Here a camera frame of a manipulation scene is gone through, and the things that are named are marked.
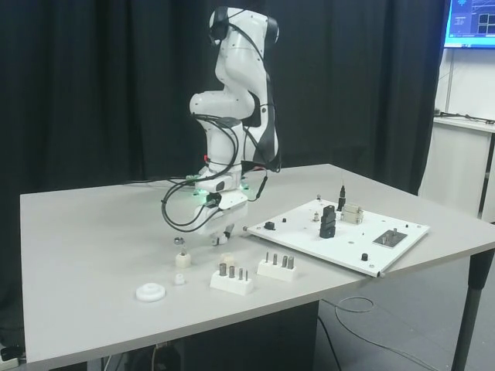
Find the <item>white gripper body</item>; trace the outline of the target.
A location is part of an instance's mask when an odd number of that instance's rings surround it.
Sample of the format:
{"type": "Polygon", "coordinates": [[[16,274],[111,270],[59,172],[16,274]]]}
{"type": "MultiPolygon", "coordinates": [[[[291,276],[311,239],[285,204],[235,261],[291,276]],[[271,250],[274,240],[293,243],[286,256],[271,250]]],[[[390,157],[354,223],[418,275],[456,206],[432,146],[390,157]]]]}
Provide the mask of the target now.
{"type": "Polygon", "coordinates": [[[229,226],[248,214],[248,203],[242,203],[229,209],[219,209],[217,206],[199,206],[195,213],[195,231],[200,235],[212,235],[224,232],[229,226]]]}

